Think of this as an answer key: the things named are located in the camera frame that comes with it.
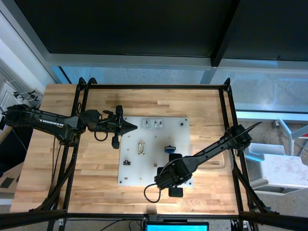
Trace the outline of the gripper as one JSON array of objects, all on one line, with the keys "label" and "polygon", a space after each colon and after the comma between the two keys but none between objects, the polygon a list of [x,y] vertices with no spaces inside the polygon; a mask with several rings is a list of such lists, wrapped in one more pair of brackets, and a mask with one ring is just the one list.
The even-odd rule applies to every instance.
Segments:
[{"label": "gripper", "polygon": [[115,113],[108,110],[103,110],[103,113],[107,115],[106,118],[101,116],[99,123],[97,124],[97,131],[104,132],[105,138],[104,139],[97,139],[97,141],[103,142],[106,141],[108,138],[109,133],[113,133],[114,136],[112,137],[112,147],[114,149],[119,149],[120,142],[119,142],[119,135],[121,131],[121,136],[129,133],[131,131],[137,130],[138,126],[134,125],[129,122],[127,117],[123,118],[123,107],[121,105],[116,106]]},{"label": "gripper", "polygon": [[169,197],[183,197],[183,188],[179,185],[186,183],[191,177],[192,173],[189,168],[191,163],[190,158],[184,158],[181,154],[170,154],[169,161],[172,163],[169,166],[168,172],[172,179],[172,186],[168,189]]}]

